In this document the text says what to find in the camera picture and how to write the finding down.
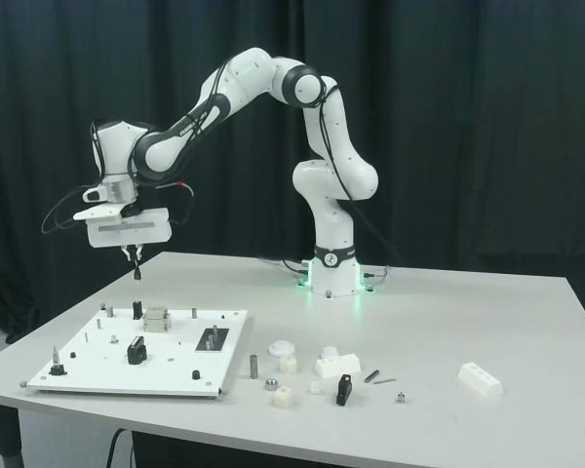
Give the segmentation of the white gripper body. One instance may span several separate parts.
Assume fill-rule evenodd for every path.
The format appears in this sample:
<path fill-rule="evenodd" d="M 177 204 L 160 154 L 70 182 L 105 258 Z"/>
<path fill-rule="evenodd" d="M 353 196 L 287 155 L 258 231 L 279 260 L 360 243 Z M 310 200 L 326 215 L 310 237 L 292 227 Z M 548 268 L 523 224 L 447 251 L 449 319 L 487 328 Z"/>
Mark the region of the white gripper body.
<path fill-rule="evenodd" d="M 89 243 L 93 248 L 166 243 L 171 238 L 166 208 L 147 209 L 134 216 L 121 216 L 122 207 L 86 210 Z"/>

